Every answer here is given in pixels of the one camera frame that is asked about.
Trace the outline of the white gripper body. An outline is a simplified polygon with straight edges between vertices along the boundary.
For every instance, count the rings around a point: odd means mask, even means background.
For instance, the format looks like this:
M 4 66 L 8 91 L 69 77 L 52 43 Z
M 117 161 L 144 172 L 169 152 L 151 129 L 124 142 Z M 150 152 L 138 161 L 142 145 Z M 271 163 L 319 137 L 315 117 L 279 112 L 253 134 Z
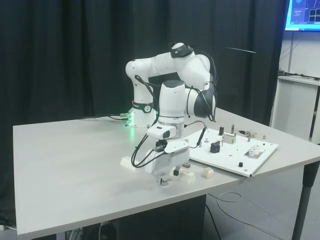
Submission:
M 164 154 L 164 151 L 149 151 L 150 155 L 146 158 L 145 163 L 150 163 L 144 166 L 144 170 L 154 176 L 169 175 L 173 168 L 179 171 L 183 163 L 187 162 L 190 157 L 190 148 L 176 153 Z

